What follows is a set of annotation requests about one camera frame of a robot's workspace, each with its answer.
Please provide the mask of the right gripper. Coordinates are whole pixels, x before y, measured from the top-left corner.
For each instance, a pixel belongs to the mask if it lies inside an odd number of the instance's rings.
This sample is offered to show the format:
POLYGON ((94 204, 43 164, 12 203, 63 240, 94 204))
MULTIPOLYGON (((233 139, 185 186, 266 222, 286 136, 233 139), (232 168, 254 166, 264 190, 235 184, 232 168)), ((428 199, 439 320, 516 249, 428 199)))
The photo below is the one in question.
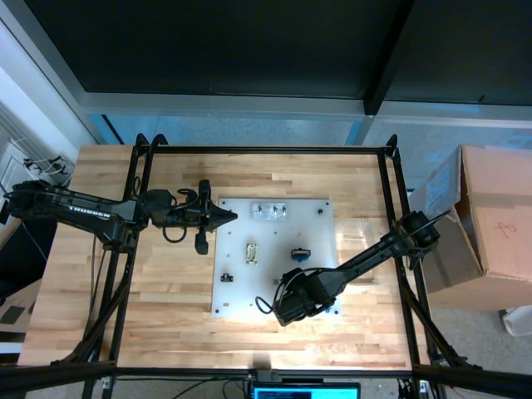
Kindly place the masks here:
POLYGON ((316 299, 317 288, 309 282, 325 268, 295 268, 284 273, 273 296, 273 313, 282 327, 312 318, 327 311, 335 304, 335 298, 316 299))

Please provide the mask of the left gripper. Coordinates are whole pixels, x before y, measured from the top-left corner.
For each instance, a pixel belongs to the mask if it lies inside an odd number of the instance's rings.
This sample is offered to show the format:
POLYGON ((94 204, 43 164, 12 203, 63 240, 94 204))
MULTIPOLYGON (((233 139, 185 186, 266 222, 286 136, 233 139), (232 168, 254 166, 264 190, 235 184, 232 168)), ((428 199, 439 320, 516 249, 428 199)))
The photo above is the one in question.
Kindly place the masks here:
MULTIPOLYGON (((199 182, 199 218, 198 232, 195 235, 195 250, 199 255, 207 255, 209 244, 207 233, 211 230, 210 224, 210 205, 211 205, 211 187, 208 180, 199 182)), ((220 208, 212 204, 212 215, 216 216, 212 220, 212 228, 218 229, 222 225, 230 223, 238 218, 237 214, 231 210, 220 208)))

